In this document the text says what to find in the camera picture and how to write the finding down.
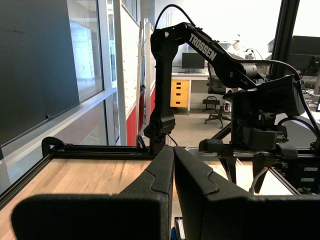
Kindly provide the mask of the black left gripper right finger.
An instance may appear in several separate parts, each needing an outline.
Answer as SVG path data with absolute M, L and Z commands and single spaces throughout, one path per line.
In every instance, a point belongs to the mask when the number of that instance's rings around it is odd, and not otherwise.
M 182 147 L 174 179 L 188 240 L 317 240 L 320 198 L 253 195 Z

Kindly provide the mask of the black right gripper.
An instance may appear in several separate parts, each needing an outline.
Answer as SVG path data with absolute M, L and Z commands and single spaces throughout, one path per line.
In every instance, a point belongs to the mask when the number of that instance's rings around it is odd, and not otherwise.
M 295 159 L 298 151 L 288 145 L 288 131 L 285 126 L 275 123 L 276 116 L 298 115 L 298 91 L 295 89 L 241 90 L 226 94 L 231 100 L 230 143 L 213 137 L 204 139 L 198 145 L 203 153 L 216 153 L 220 158 L 227 179 L 237 184 L 235 153 L 251 153 L 252 191 L 259 193 L 268 171 L 265 153 L 272 159 Z

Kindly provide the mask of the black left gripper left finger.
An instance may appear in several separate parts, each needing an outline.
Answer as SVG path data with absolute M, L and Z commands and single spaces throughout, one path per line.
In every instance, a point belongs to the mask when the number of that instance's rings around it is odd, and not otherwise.
M 11 214 L 18 240 L 168 240 L 174 151 L 164 147 L 118 194 L 38 194 Z

